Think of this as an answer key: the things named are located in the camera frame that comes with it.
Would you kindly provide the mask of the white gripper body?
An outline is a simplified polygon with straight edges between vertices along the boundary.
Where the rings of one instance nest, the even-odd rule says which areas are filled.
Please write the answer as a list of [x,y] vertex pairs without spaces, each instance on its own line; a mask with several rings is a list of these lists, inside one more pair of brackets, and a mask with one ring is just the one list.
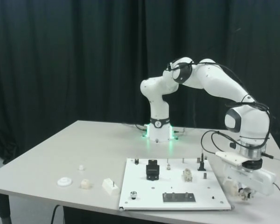
[[227,164],[224,166],[224,174],[236,183],[239,194],[253,195],[258,192],[271,195],[274,192],[273,184],[276,181],[276,174],[268,170],[238,169]]

